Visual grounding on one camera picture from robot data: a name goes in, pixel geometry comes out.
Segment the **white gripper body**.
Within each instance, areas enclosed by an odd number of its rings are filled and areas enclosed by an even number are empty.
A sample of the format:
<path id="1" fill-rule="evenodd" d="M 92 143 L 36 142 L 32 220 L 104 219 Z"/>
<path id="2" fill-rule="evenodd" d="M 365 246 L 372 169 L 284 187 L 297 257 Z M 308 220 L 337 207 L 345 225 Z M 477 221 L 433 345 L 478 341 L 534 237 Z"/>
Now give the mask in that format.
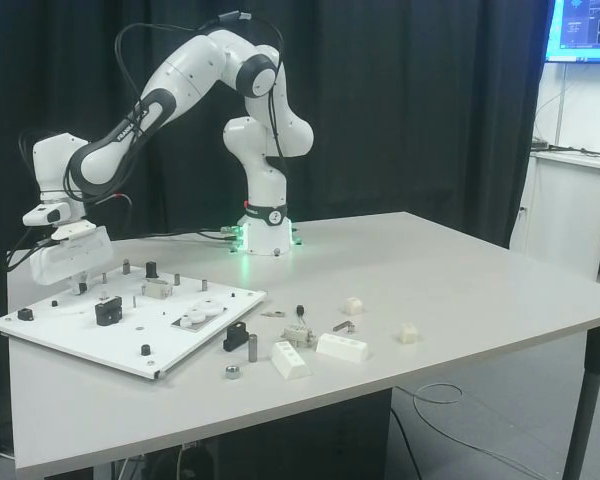
<path id="1" fill-rule="evenodd" d="M 51 285 L 83 271 L 91 271 L 113 257 L 105 226 L 63 225 L 51 235 L 54 245 L 43 247 L 30 258 L 32 278 Z"/>

